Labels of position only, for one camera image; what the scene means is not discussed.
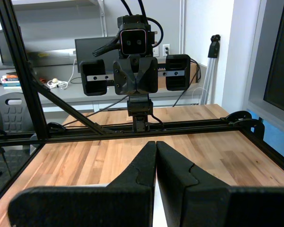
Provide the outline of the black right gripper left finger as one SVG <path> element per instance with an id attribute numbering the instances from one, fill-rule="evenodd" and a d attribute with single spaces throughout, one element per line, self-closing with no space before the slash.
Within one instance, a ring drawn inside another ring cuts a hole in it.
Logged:
<path id="1" fill-rule="evenodd" d="M 13 227 L 151 227 L 156 143 L 148 142 L 105 187 L 33 187 L 9 203 Z"/>

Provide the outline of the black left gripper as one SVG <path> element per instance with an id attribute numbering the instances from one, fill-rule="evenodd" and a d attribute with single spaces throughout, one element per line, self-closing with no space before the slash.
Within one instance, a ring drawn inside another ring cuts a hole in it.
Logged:
<path id="1" fill-rule="evenodd" d="M 166 89 L 182 91 L 190 86 L 190 57 L 187 54 L 168 55 L 163 71 L 155 57 L 130 56 L 113 62 L 113 75 L 106 73 L 102 59 L 82 61 L 80 73 L 84 94 L 101 96 L 107 93 L 108 82 L 113 81 L 117 95 L 147 95 L 156 93 L 159 77 L 165 79 Z"/>

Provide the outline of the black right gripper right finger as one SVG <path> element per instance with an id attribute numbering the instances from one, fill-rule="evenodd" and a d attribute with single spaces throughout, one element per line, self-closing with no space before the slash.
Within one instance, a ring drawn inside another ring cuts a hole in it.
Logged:
<path id="1" fill-rule="evenodd" d="M 284 187 L 230 186 L 163 141 L 157 178 L 170 227 L 284 227 Z"/>

